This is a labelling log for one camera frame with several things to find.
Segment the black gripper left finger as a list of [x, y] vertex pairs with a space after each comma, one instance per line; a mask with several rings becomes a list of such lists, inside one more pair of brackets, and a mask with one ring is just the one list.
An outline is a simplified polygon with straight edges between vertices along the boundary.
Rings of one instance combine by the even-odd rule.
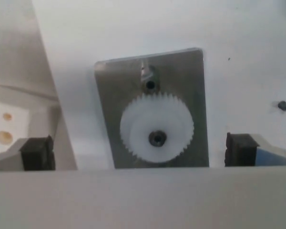
[[51, 136], [20, 138], [0, 153], [0, 171], [54, 171], [53, 147]]

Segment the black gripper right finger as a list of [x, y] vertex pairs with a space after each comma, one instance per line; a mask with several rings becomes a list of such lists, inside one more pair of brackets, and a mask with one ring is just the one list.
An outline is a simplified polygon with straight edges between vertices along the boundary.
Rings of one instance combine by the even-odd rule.
[[259, 134], [227, 133], [225, 166], [286, 166], [286, 149], [271, 145]]

